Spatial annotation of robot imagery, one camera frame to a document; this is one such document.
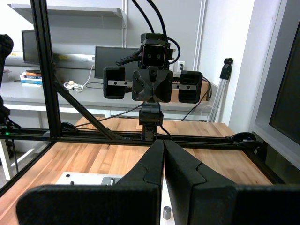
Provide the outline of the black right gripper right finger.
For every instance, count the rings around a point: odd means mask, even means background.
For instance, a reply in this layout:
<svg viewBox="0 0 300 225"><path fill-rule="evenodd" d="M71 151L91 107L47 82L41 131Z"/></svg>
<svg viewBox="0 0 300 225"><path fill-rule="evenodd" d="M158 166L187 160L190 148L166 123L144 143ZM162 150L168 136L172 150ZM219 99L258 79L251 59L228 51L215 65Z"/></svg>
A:
<svg viewBox="0 0 300 225"><path fill-rule="evenodd" d="M165 179L178 225L297 225L298 185L240 185L171 140Z"/></svg>

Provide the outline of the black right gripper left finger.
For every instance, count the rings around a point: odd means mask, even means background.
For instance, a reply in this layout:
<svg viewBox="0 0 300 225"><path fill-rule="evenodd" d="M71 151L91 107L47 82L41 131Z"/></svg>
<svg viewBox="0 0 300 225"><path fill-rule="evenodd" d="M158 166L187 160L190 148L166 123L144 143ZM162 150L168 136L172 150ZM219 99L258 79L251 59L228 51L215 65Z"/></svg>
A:
<svg viewBox="0 0 300 225"><path fill-rule="evenodd" d="M164 142L156 140L116 184L42 185L17 201L21 225L157 225Z"/></svg>

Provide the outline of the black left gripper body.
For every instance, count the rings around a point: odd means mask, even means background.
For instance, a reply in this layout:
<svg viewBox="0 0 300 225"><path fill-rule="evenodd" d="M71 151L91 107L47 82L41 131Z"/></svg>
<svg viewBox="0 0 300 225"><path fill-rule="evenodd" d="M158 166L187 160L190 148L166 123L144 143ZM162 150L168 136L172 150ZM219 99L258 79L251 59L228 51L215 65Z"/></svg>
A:
<svg viewBox="0 0 300 225"><path fill-rule="evenodd" d="M154 84L157 67L147 68L150 80ZM198 103L200 101L203 75L198 71L182 71L180 77L173 77L172 90L178 90L178 101L181 103ZM124 67L104 68L104 97L107 99L123 99L125 93L132 93L132 80L126 80ZM153 97L147 102L155 102Z"/></svg>

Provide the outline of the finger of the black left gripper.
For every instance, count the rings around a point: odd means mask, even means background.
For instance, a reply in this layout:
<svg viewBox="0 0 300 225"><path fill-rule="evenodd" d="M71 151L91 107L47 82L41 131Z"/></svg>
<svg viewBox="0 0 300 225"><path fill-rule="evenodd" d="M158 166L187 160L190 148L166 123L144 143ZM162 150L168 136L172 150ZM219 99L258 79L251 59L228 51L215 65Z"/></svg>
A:
<svg viewBox="0 0 300 225"><path fill-rule="evenodd" d="M133 73L132 99L147 102L152 98L153 85L148 69L137 69Z"/></svg>
<svg viewBox="0 0 300 225"><path fill-rule="evenodd" d="M168 103L171 100L173 88L173 72L170 70L158 70L153 84L152 97L155 102Z"/></svg>

